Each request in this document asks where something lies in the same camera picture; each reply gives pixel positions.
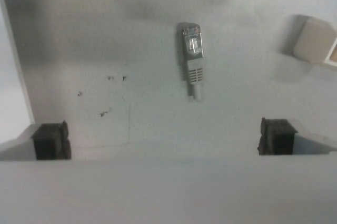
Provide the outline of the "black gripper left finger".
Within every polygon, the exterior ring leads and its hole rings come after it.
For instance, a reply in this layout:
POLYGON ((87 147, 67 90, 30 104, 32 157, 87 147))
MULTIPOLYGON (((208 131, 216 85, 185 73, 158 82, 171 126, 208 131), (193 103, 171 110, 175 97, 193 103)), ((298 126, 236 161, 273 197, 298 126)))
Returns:
POLYGON ((70 160, 66 121, 29 125, 17 138, 1 144, 1 160, 70 160))

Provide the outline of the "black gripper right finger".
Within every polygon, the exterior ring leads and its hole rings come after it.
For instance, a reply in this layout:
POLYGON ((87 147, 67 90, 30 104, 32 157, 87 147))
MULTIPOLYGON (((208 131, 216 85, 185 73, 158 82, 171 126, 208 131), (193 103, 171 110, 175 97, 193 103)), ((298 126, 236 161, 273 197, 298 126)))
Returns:
POLYGON ((294 120, 261 120, 259 155, 320 155, 336 153, 336 139, 309 132, 294 120))

